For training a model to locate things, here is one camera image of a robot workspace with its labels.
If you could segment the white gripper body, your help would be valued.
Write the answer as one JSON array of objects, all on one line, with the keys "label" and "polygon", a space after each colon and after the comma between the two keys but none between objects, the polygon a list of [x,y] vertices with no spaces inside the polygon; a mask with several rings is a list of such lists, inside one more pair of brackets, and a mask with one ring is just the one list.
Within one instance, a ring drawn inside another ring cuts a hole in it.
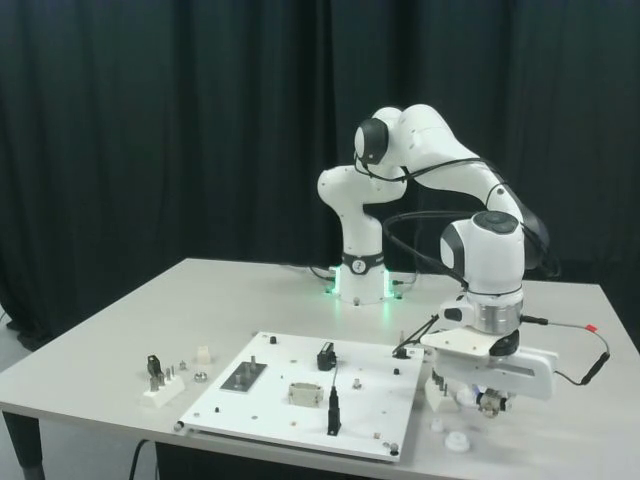
[{"label": "white gripper body", "polygon": [[558,360],[556,352],[527,347],[510,356],[483,359],[439,351],[434,367],[447,379],[546,401],[555,393]]}]

